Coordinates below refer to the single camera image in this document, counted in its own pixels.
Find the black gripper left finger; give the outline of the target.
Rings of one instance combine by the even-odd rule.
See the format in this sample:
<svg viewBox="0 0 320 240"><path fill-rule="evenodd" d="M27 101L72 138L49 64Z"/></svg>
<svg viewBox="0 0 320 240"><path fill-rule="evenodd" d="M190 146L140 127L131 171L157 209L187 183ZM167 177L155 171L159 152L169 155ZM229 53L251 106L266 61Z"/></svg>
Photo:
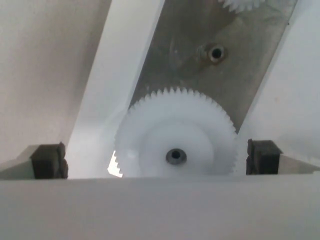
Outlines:
<svg viewBox="0 0 320 240"><path fill-rule="evenodd" d="M2 180L67 179L66 146L57 144L29 145L17 158L0 164Z"/></svg>

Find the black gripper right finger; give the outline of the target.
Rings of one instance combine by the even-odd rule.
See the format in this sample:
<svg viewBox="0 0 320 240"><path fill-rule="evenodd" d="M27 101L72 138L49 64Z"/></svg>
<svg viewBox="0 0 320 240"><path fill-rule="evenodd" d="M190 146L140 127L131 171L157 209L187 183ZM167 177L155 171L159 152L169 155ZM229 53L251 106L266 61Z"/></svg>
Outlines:
<svg viewBox="0 0 320 240"><path fill-rule="evenodd" d="M298 175L319 172L320 167L285 155L272 140L247 141L247 175Z"/></svg>

